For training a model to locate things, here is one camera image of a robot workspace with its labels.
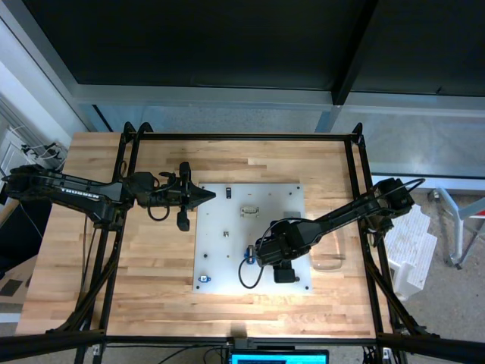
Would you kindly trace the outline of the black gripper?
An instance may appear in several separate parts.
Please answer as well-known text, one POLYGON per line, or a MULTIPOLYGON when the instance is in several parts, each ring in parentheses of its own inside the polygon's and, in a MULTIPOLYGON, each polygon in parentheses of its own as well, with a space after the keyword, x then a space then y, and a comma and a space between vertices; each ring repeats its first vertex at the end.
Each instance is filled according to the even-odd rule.
POLYGON ((296 225, 308 219, 280 219, 272 221, 263 236, 256 241, 256 262, 263 269, 273 268, 276 284, 294 284, 300 281, 292 266, 292 260, 309 252, 298 235, 296 225))
POLYGON ((166 213, 162 218, 151 215, 151 219, 158 222, 164 221, 170 215, 171 207, 179 207, 177 227, 180 231, 189 231, 190 221, 187 211, 214 199, 216 193, 192 184, 188 162, 180 164, 178 175, 165 171, 160 172, 159 175, 165 177, 167 181, 165 184, 158 184, 151 193, 151 207, 163 207, 166 213))

